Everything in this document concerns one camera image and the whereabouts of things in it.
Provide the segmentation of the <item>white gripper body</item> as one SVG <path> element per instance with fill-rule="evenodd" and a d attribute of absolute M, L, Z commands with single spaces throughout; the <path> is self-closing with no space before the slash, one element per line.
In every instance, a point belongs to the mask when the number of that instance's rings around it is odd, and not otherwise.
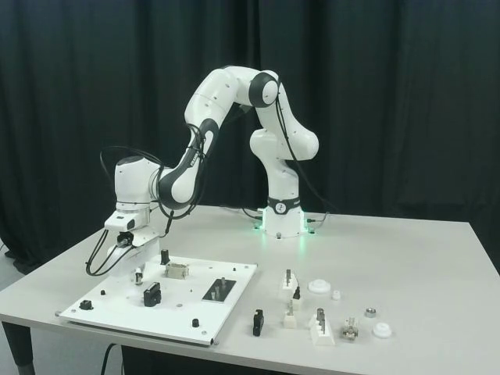
<path fill-rule="evenodd" d="M 105 268 L 110 269 L 110 273 L 134 273 L 137 268 L 143 267 L 159 253 L 159 239 L 149 241 L 137 248 L 112 246 L 105 257 Z"/>

